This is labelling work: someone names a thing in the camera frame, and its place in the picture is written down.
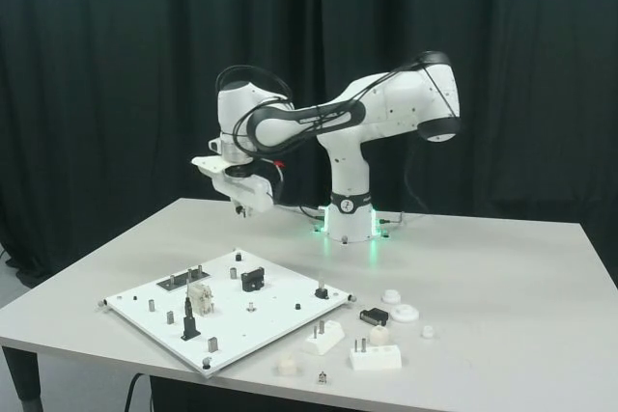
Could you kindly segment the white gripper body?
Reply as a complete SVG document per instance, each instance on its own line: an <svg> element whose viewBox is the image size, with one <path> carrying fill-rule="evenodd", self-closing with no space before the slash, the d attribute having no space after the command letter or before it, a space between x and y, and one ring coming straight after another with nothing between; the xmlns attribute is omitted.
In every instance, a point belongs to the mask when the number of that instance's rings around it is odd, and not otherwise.
<svg viewBox="0 0 618 412"><path fill-rule="evenodd" d="M240 203L240 213L243 206L251 207L251 213L266 212L274 206L272 187L268 180L259 176L248 178L232 178L221 175L212 180L216 191Z"/></svg>

